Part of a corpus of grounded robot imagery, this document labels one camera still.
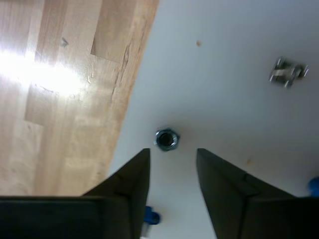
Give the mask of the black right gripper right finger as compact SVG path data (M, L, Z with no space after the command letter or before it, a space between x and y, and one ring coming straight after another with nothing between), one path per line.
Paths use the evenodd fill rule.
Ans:
M296 197L199 148L200 189L219 239L317 239L318 197Z

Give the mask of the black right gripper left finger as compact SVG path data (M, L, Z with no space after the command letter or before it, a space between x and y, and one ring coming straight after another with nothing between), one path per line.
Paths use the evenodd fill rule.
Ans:
M3 239L138 239L150 185L143 149L82 196L2 196Z

